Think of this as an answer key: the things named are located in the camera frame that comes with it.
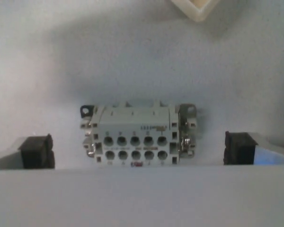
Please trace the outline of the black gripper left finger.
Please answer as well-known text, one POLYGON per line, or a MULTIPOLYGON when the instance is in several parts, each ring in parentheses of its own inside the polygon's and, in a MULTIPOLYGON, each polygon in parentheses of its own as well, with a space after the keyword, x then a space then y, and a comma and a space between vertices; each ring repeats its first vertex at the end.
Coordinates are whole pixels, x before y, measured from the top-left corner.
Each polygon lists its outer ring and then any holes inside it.
POLYGON ((7 149, 0 151, 0 169, 55 169, 52 136, 16 139, 7 149))

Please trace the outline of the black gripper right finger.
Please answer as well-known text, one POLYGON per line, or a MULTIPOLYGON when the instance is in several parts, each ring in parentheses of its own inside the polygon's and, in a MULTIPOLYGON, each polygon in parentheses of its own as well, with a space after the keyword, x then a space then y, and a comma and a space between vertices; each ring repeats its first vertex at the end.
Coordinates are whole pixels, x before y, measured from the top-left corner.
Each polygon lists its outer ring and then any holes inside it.
POLYGON ((253 132, 225 132, 225 165, 284 165, 284 148, 253 132))

